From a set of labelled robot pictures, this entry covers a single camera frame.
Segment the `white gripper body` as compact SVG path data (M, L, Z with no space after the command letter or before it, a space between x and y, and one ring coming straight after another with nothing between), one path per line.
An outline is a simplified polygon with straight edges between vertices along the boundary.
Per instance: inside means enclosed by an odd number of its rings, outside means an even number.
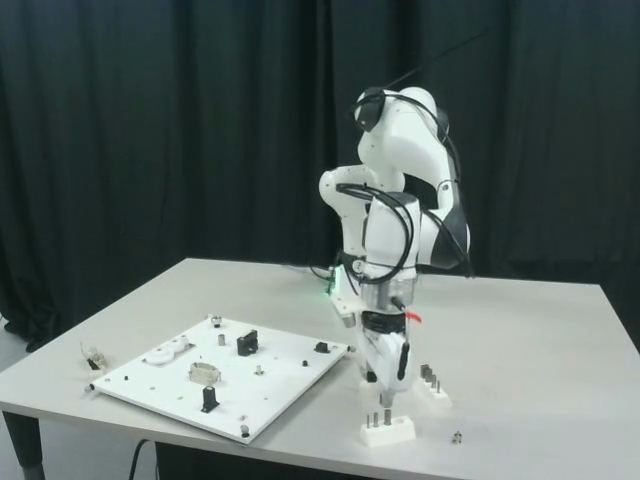
M383 392L400 393L411 385L411 346L405 333L359 331L357 347L367 383Z

